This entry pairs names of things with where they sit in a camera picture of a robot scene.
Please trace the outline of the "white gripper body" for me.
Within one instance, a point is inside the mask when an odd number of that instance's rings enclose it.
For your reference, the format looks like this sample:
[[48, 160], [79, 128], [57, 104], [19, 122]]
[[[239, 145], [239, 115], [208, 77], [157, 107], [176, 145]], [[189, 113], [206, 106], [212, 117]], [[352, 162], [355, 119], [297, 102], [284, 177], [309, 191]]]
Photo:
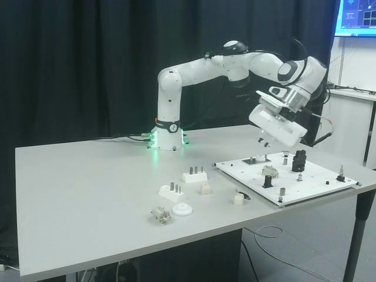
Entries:
[[261, 132], [258, 135], [272, 144], [275, 141], [287, 147], [293, 147], [306, 135], [307, 129], [296, 122], [282, 120], [273, 115], [264, 105], [257, 105], [249, 114], [249, 121], [257, 125]]

